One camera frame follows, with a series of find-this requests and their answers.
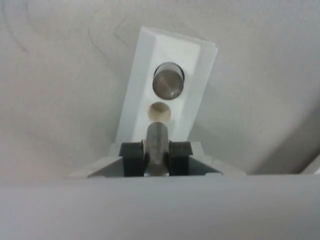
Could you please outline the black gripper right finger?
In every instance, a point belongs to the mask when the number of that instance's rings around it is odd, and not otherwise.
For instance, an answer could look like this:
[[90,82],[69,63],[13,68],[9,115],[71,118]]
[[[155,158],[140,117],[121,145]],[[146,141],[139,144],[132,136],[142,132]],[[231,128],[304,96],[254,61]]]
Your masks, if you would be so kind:
[[207,155],[201,142],[169,143],[170,176],[246,176],[246,172],[211,155]]

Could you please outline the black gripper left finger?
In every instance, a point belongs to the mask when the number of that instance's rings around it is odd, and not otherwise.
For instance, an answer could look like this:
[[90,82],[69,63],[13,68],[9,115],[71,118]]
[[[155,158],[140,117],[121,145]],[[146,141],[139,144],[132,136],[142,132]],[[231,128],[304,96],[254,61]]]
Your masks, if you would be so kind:
[[69,178],[144,177],[144,144],[140,142],[113,143],[107,156],[87,163],[69,173]]

